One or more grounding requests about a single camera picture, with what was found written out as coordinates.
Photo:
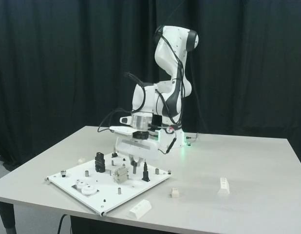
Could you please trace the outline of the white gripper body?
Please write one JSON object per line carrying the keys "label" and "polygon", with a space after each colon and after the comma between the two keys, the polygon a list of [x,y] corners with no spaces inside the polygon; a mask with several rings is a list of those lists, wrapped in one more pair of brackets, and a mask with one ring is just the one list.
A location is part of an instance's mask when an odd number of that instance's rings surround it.
{"label": "white gripper body", "polygon": [[160,143],[152,139],[116,139],[115,149],[122,155],[157,160]]}

